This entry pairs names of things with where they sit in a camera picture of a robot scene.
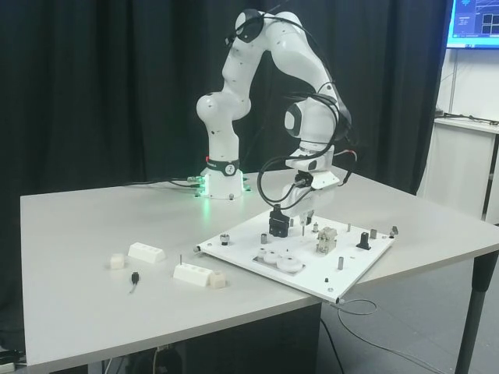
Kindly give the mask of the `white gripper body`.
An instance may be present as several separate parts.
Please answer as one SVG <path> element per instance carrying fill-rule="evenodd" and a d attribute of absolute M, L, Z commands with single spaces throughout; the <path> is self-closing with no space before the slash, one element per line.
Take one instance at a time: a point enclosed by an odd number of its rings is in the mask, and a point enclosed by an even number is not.
<path fill-rule="evenodd" d="M 299 215 L 307 216 L 307 213 L 313 211 L 313 189 L 309 186 L 296 187 L 287 184 L 282 189 L 282 198 L 280 202 L 281 212 L 295 221 L 299 221 Z"/>

